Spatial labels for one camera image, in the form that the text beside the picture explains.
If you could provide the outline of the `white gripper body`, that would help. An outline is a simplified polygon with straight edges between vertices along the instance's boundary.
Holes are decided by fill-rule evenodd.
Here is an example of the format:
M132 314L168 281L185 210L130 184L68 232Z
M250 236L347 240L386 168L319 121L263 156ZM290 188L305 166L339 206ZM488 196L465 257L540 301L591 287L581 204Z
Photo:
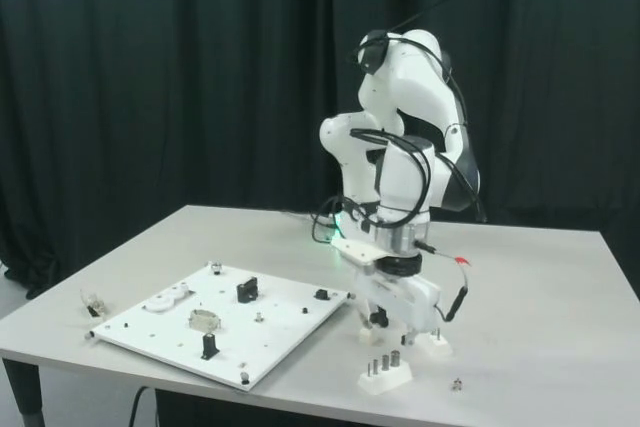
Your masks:
M371 321L381 328L384 318L403 323L406 332L415 329L423 334L438 327L441 289L419 275L390 277L357 272L352 292L358 299L365 297L375 305Z

